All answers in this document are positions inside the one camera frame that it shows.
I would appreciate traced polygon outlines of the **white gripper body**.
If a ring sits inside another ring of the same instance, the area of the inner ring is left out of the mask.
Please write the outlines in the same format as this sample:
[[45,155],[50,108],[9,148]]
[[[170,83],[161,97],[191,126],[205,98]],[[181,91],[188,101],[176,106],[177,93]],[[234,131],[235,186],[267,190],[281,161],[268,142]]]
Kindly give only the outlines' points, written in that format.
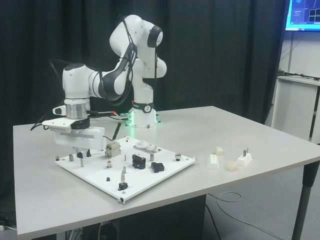
[[83,130],[72,129],[71,132],[55,132],[54,140],[58,145],[78,148],[103,150],[106,141],[103,127],[89,127]]

